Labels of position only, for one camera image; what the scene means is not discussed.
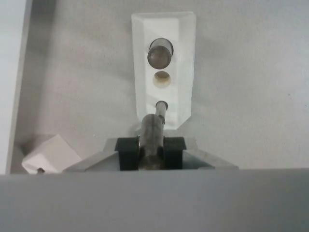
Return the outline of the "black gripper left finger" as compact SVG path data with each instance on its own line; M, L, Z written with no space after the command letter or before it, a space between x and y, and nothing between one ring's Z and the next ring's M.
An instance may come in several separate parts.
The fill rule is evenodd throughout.
M66 168L65 172L136 171L139 141L136 137L109 138L102 151Z

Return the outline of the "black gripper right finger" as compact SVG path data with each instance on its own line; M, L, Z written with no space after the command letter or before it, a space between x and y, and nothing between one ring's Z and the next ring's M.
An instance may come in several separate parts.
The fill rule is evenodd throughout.
M193 137L165 137L164 160L167 170L238 170L239 167L200 149Z

